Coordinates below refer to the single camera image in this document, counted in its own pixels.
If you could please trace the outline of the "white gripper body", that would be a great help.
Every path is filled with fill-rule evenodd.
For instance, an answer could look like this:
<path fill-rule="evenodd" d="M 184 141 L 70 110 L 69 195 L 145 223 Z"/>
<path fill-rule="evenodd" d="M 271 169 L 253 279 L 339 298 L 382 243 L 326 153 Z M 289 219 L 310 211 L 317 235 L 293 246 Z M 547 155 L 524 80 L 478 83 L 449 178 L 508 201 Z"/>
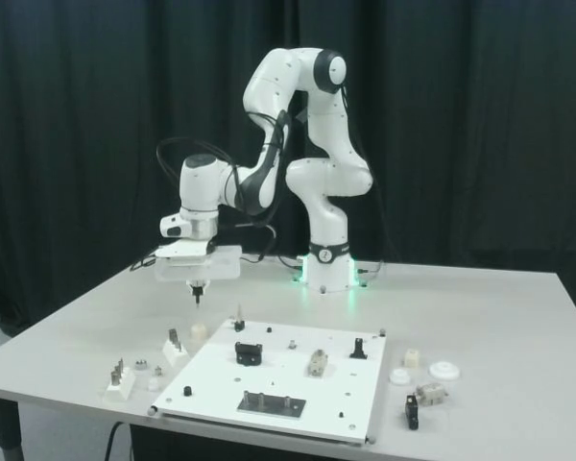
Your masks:
<path fill-rule="evenodd" d="M 240 247 L 217 247 L 208 254 L 203 247 L 162 247 L 155 252 L 156 278 L 160 281 L 237 279 Z"/>

